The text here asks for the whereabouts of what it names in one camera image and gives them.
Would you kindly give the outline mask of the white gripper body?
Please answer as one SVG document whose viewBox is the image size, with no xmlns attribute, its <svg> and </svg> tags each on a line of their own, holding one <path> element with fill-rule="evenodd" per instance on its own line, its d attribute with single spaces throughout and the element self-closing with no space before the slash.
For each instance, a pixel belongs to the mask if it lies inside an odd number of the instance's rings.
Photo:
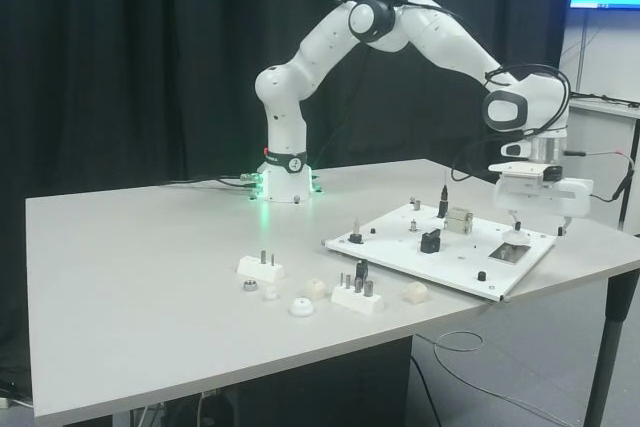
<svg viewBox="0 0 640 427">
<path fill-rule="evenodd" d="M 530 179 L 501 177 L 495 185 L 496 207 L 518 213 L 586 217 L 591 208 L 592 181 L 564 178 L 534 186 Z"/>
</svg>

